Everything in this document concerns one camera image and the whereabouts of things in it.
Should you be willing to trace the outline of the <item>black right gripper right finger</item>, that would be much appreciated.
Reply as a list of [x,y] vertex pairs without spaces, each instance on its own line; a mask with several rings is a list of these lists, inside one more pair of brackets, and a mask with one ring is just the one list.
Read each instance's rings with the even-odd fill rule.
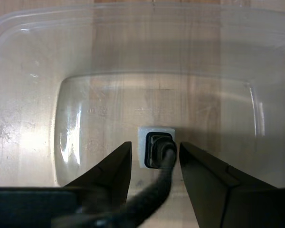
[[285,188],[180,144],[183,181],[201,228],[285,228]]

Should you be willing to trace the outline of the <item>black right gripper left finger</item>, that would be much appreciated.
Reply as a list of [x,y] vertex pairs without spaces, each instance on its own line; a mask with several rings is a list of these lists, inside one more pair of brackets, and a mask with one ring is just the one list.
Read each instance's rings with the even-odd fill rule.
[[126,202],[132,144],[124,142],[63,187],[0,187],[0,228],[92,228]]

